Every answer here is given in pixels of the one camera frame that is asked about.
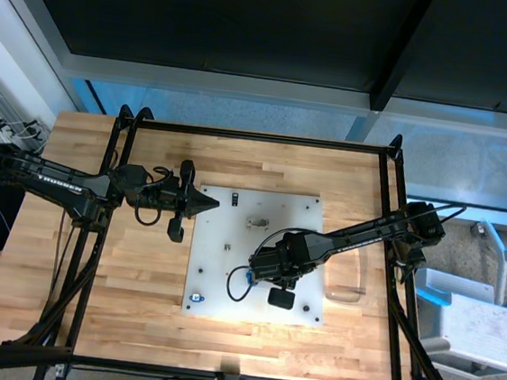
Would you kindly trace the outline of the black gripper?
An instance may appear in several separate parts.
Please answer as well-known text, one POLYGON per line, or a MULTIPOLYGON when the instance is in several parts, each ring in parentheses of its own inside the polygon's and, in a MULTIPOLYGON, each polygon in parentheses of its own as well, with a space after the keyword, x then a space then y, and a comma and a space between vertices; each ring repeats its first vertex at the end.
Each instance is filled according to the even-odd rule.
POLYGON ((192 160, 184 160, 180 165, 179 176, 172 172, 169 177, 162 182, 158 198, 159 211, 171 211, 174 216, 170 219, 167 229, 167 235, 173 243, 181 243, 184 230, 182 219, 186 215, 188 199, 193 204, 189 206, 189 215, 194 217, 207 210, 219 207, 219 201, 203 194, 195 186, 191 185, 194 181, 195 167, 192 160))
POLYGON ((248 258, 250 282, 266 281, 293 291, 300 274, 300 258, 301 250, 294 246, 262 247, 248 258))

